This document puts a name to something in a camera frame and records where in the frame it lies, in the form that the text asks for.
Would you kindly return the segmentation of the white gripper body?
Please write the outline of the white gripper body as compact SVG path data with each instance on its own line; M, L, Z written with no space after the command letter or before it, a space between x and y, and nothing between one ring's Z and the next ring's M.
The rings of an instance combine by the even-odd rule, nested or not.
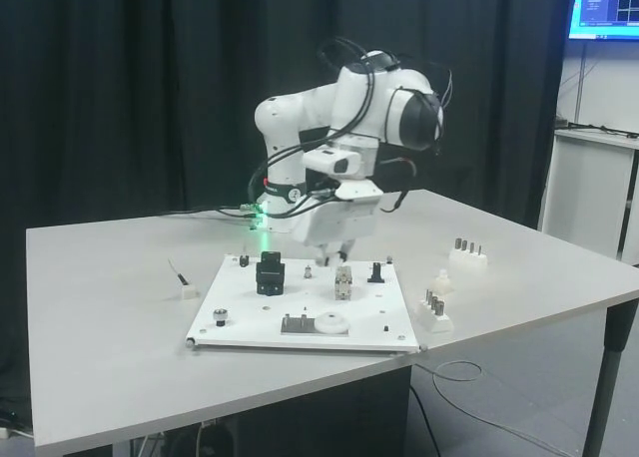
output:
M346 243L373 234L381 196L354 201L309 198L293 217L292 239L305 246Z

